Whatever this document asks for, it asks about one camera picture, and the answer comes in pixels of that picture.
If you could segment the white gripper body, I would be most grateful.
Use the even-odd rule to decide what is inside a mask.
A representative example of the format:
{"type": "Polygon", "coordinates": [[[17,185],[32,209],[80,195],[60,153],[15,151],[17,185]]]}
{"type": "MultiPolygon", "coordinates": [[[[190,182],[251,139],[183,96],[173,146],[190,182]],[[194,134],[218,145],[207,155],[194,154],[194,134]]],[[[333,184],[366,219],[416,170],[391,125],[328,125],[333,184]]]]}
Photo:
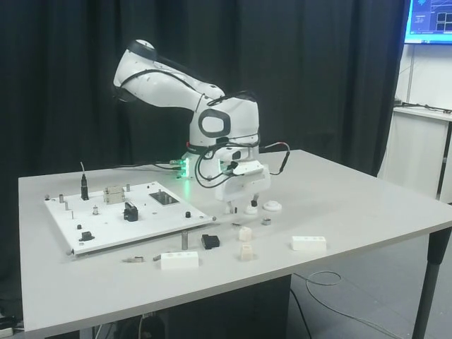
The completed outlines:
{"type": "Polygon", "coordinates": [[[238,164],[233,176],[215,189],[215,198],[222,202],[254,196],[270,188],[270,172],[263,164],[238,164]]]}

